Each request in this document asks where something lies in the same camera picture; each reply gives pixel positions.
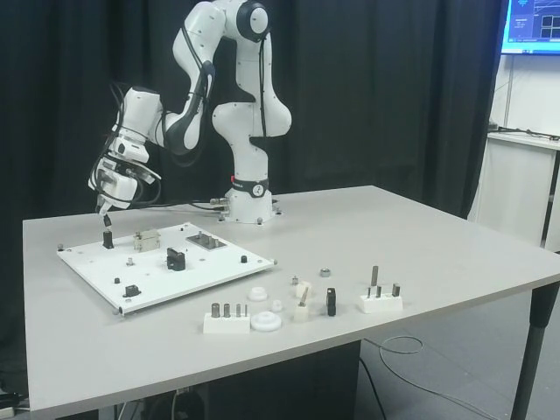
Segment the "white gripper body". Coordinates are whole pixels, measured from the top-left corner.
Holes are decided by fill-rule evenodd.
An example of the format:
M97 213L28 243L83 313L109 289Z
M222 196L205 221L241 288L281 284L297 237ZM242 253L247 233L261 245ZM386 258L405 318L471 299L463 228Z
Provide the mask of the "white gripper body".
M103 157L94 164L87 186L95 192L96 198L103 197L111 207L127 209L135 195L135 179L127 173L133 168L126 160Z

